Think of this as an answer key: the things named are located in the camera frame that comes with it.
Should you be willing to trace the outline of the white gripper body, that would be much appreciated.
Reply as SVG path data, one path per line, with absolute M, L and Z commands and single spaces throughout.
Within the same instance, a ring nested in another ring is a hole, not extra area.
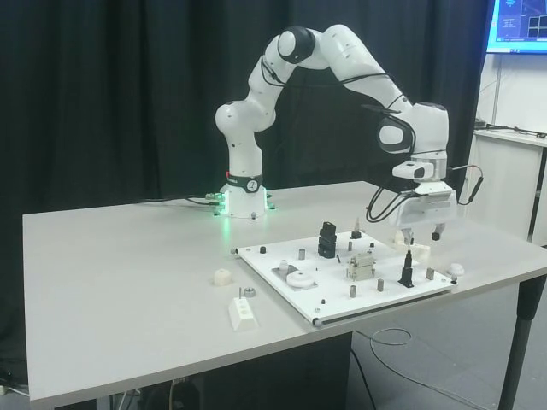
M 442 225 L 456 217 L 456 192 L 448 190 L 420 196 L 404 197 L 390 216 L 390 224 L 399 230 L 422 225 Z

